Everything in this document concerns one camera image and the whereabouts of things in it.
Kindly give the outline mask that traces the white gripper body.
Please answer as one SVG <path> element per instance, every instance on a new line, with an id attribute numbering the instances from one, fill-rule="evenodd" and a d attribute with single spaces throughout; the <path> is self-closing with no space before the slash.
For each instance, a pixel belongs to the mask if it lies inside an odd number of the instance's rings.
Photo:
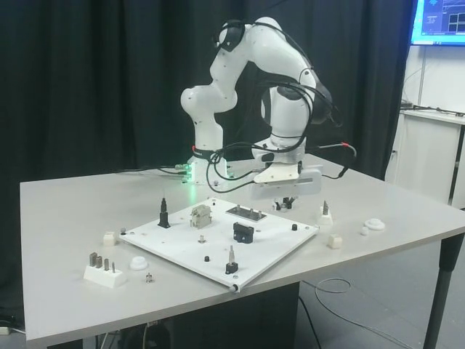
<path id="1" fill-rule="evenodd" d="M 298 164 L 271 164 L 254 177 L 253 199 L 274 199 L 319 193 L 322 165 L 299 168 Z"/>

